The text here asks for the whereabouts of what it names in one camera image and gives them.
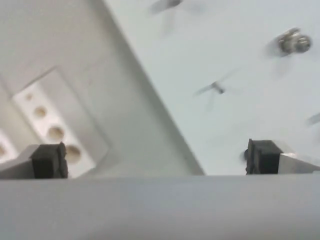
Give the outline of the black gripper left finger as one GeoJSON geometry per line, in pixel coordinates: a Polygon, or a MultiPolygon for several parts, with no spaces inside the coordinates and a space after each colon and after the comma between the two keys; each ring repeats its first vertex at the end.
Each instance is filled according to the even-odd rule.
{"type": "Polygon", "coordinates": [[[0,165],[1,179],[67,179],[64,143],[29,145],[16,158],[0,165]]]}

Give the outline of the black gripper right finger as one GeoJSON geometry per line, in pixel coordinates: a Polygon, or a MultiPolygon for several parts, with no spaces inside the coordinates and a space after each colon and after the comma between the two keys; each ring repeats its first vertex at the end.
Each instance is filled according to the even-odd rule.
{"type": "Polygon", "coordinates": [[[299,154],[283,142],[249,139],[243,153],[247,175],[318,174],[320,160],[299,154]]]}

